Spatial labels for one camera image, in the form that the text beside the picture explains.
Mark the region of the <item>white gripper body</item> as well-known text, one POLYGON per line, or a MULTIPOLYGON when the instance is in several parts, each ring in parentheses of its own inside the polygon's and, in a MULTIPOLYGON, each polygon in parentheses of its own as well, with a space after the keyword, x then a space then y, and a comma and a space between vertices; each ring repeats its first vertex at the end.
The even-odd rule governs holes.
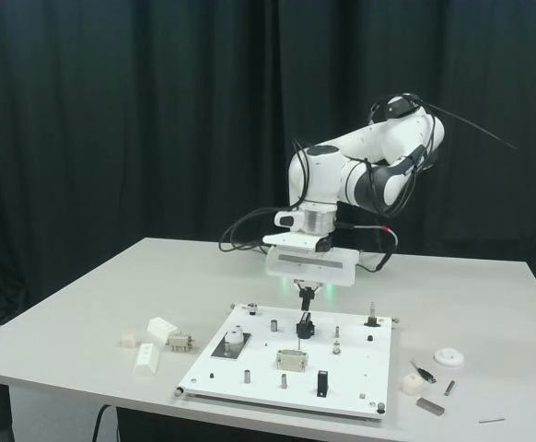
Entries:
POLYGON ((333 248, 323 253, 304 253, 272 248, 265 270, 269 275, 318 284, 353 285, 358 251, 333 248))

